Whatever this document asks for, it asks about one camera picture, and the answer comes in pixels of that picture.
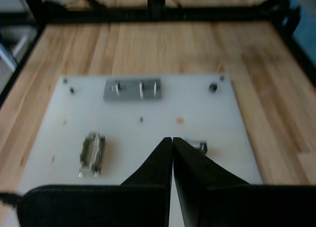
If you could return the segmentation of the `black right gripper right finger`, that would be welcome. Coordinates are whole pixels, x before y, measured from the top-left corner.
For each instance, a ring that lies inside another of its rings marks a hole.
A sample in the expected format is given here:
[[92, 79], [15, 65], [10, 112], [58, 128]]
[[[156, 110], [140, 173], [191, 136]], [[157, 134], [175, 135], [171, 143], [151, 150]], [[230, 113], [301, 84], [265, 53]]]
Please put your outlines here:
[[187, 227], [313, 227], [315, 186], [253, 185], [181, 138], [174, 138], [174, 178]]

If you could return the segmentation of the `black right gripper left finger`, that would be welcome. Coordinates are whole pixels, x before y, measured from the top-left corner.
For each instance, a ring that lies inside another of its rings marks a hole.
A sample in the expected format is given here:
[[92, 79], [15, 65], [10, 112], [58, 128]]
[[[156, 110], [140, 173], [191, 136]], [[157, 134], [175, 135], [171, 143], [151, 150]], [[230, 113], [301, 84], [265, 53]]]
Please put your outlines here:
[[172, 183], [172, 139], [164, 138], [118, 186], [46, 185], [24, 194], [22, 227], [166, 227]]

